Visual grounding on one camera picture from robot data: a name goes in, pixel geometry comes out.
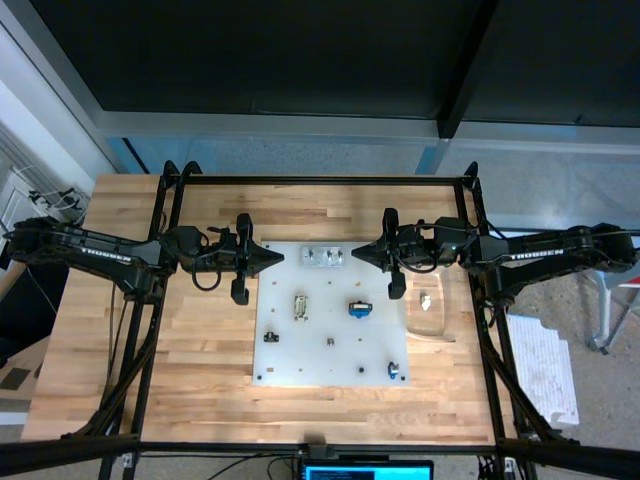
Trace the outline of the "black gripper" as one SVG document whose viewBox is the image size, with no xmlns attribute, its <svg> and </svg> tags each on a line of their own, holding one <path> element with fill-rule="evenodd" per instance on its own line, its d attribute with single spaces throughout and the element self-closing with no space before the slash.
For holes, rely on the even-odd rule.
<svg viewBox="0 0 640 480">
<path fill-rule="evenodd" d="M 390 274 L 388 296 L 400 300 L 406 292 L 406 278 L 402 269 L 415 274 L 432 273 L 438 266 L 433 240 L 423 237 L 430 230 L 423 219 L 416 224 L 401 225 L 394 208 L 386 208 L 382 220 L 382 238 L 354 248 L 352 256 Z"/>
<path fill-rule="evenodd" d="M 253 235 L 253 223 L 249 214 L 241 213 L 237 217 L 235 233 L 228 228 L 218 229 L 217 227 L 210 227 L 209 231 L 219 233 L 220 238 L 199 261 L 199 272 L 215 272 L 216 281 L 209 287 L 199 285 L 199 289 L 211 292 L 219 287 L 223 273 L 233 272 L 236 278 L 231 282 L 231 298 L 237 305 L 247 305 L 249 303 L 249 290 L 246 288 L 246 278 L 249 276 L 249 241 Z M 283 254 L 264 248 L 254 241 L 251 241 L 251 257 L 257 259 L 251 263 L 252 278 L 284 261 Z"/>
</svg>

